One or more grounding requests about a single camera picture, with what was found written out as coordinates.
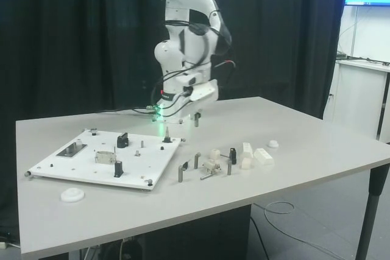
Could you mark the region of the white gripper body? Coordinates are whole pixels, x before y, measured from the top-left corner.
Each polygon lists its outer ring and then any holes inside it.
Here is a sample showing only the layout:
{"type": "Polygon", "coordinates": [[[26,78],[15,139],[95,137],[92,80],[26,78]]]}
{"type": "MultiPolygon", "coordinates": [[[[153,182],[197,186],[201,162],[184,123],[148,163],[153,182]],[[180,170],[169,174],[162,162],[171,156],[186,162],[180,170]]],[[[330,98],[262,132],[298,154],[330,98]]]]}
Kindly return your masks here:
{"type": "Polygon", "coordinates": [[[193,86],[190,94],[190,101],[197,102],[200,100],[210,99],[216,101],[219,97],[218,81],[216,79],[193,86]]]}

